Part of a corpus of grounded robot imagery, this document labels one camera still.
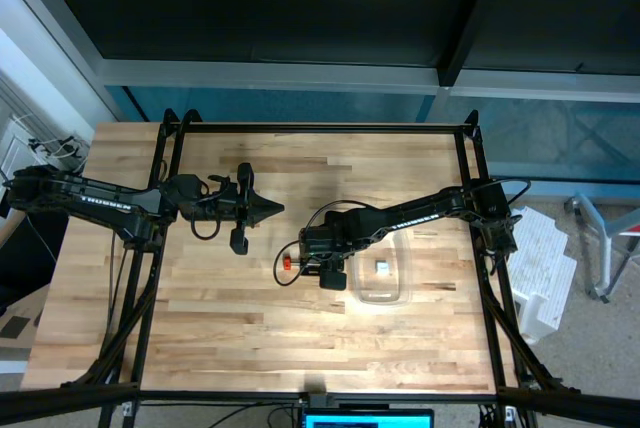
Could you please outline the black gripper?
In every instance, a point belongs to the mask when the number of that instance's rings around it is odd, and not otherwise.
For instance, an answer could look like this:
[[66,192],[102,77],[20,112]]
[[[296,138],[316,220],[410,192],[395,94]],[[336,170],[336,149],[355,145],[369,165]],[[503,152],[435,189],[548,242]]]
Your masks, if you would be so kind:
[[344,259],[332,257],[323,260],[319,268],[319,286],[332,291],[344,291],[347,287],[347,275]]
[[208,179],[219,184],[218,190],[212,194],[216,220],[235,223],[230,234],[230,247],[235,254],[246,255],[246,227],[255,227],[264,220],[282,213],[284,205],[264,198],[253,190],[254,172],[249,163],[243,162],[238,166],[235,182],[221,175],[209,175]]

